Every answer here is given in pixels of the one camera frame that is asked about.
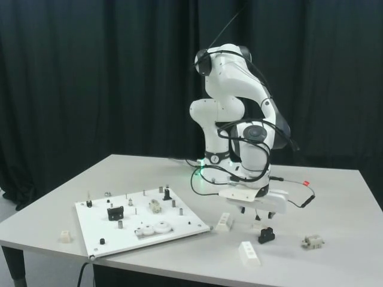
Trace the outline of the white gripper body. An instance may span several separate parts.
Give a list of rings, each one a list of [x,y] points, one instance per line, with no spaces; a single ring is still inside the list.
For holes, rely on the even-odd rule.
[[[289,193],[284,190],[270,190],[266,195],[256,197],[253,190],[236,190],[227,196],[227,201],[239,207],[284,214],[287,211]]]

